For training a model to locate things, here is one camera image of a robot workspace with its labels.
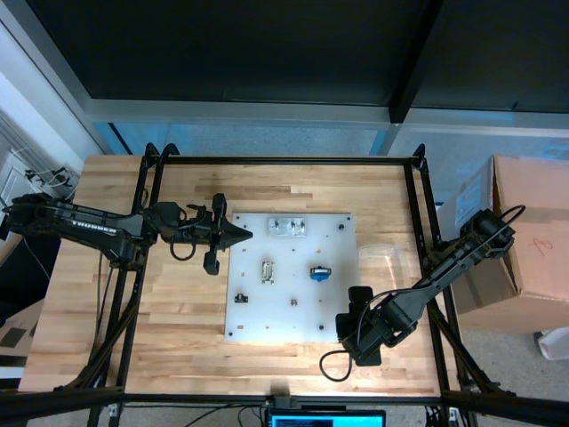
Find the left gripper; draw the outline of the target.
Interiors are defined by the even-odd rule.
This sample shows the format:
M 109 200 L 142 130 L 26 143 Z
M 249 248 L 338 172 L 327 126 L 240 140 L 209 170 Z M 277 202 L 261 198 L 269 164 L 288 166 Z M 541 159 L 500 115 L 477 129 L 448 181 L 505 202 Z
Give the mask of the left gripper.
M 226 217 L 227 201 L 223 194 L 215 194 L 212 198 L 212 212 L 207 216 L 208 223 L 204 232 L 204 244 L 209 250 L 204 255 L 204 270 L 208 275 L 218 275 L 220 262 L 219 251 L 224 252 L 233 245 L 245 242 L 253 237 L 247 228 L 233 224 Z

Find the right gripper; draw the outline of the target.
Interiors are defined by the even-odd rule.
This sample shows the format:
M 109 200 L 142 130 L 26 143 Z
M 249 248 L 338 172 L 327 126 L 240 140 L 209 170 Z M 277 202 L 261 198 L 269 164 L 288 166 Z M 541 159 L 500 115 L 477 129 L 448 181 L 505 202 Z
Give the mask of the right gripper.
M 348 295 L 349 312 L 335 317 L 338 340 L 358 367 L 378 367 L 384 319 L 379 309 L 370 308 L 373 289 L 352 286 Z

